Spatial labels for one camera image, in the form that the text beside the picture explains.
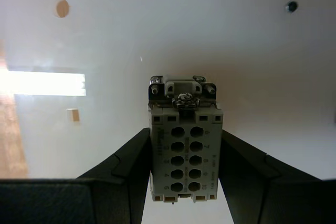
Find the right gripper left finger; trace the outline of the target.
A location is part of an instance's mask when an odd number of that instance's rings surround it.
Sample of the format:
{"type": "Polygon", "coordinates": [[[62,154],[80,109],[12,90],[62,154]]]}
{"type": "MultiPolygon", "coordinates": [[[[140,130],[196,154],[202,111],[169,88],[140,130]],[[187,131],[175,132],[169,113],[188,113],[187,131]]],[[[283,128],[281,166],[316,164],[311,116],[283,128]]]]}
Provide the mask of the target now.
{"type": "Polygon", "coordinates": [[[149,128],[76,179],[2,179],[1,223],[141,223],[149,128]]]}

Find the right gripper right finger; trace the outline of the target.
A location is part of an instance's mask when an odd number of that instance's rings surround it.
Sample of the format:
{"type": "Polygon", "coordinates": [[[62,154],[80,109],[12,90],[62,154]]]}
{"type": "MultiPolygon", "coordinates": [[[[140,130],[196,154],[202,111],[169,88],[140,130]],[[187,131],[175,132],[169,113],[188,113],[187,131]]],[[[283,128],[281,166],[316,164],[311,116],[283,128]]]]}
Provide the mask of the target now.
{"type": "Polygon", "coordinates": [[[234,223],[335,223],[335,180],[321,180],[223,131],[219,180],[234,223]]]}

